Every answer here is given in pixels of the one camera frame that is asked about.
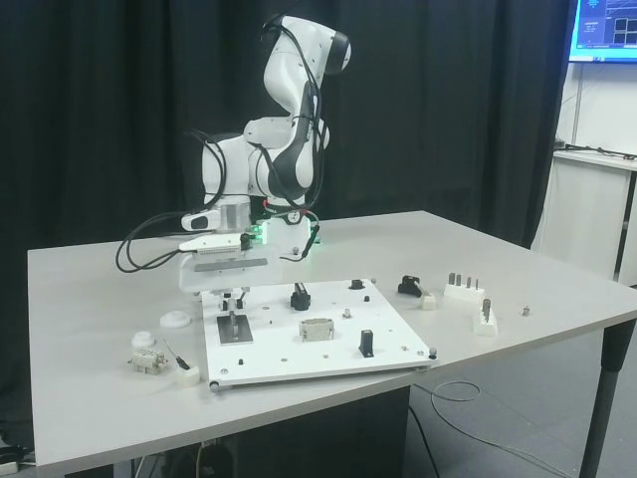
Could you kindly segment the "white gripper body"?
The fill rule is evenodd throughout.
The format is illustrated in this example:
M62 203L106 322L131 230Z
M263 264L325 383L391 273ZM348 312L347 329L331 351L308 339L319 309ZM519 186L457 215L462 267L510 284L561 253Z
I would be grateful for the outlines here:
M188 255L179 267L179 288L185 293L250 288L275 284L281 277L279 260L259 257L212 261Z

